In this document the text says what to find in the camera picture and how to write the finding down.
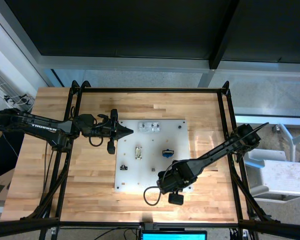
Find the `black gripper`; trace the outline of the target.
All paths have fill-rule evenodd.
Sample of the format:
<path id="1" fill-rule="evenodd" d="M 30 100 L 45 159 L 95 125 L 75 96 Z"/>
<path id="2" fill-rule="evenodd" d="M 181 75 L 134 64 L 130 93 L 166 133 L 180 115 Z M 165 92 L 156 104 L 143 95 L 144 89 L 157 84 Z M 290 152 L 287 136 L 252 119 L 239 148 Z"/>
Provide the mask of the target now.
<path id="1" fill-rule="evenodd" d="M 110 155 L 114 155 L 116 148 L 115 148 L 115 138 L 117 135 L 117 139 L 124 138 L 126 136 L 129 136 L 133 134 L 133 130 L 126 126 L 126 123 L 124 121 L 120 121 L 118 123 L 118 110 L 112 109 L 110 111 L 110 117 L 108 117 L 105 114 L 98 114 L 98 118 L 102 119 L 102 122 L 95 123 L 92 125 L 92 129 L 89 133 L 89 143 L 93 147 L 100 147 L 103 144 L 104 138 L 109 138 L 109 141 L 107 143 L 107 152 Z M 92 138 L 100 138 L 101 141 L 99 144 L 93 144 Z"/>
<path id="2" fill-rule="evenodd" d="M 167 193 L 183 191 L 190 183 L 181 176 L 176 170 L 169 170 L 165 175 L 164 171 L 158 173 L 156 184 L 160 192 L 165 195 Z"/>

